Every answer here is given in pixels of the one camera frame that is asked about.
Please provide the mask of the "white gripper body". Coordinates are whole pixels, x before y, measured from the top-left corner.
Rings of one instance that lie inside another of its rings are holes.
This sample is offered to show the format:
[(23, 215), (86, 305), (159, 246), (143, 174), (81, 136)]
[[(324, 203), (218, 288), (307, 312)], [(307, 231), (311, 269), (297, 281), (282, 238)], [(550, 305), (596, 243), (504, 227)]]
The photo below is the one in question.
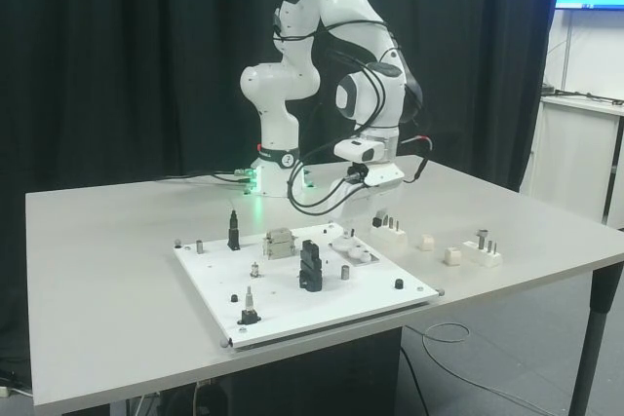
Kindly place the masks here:
[(329, 218), (342, 226), (360, 218), (368, 221), (374, 218), (383, 220), (396, 202), (395, 183), (369, 187), (345, 182), (336, 188), (329, 200)]

